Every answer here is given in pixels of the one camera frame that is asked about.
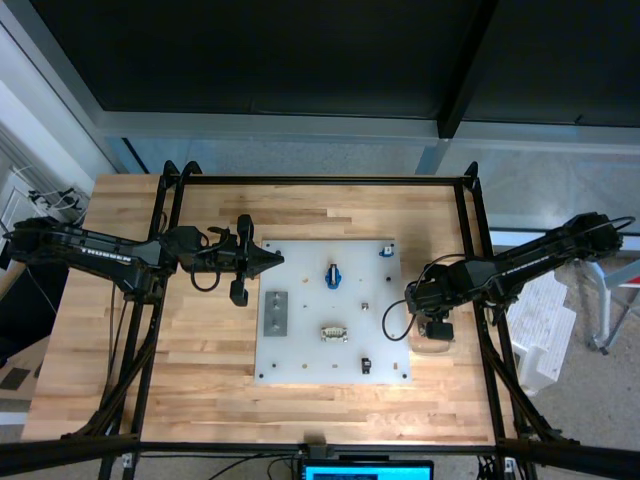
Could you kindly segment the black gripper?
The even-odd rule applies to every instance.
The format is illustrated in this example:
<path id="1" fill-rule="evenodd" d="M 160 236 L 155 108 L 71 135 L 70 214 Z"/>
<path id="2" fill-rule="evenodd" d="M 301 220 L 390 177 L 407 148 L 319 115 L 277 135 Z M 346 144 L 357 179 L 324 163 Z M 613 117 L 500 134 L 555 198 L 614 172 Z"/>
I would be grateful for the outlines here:
<path id="1" fill-rule="evenodd" d="M 284 257 L 261 248 L 253 243 L 254 224 L 248 214 L 240 215 L 237 219 L 237 234 L 234 236 L 231 247 L 226 254 L 228 272 L 235 274 L 235 279 L 230 285 L 230 299 L 235 306 L 248 304 L 248 291 L 245 288 L 246 278 L 249 276 L 251 260 L 260 260 L 252 265 L 252 276 L 284 263 Z"/>
<path id="2" fill-rule="evenodd" d="M 425 324 L 425 336 L 430 340 L 451 342 L 454 340 L 454 328 L 451 323 L 429 321 Z"/>

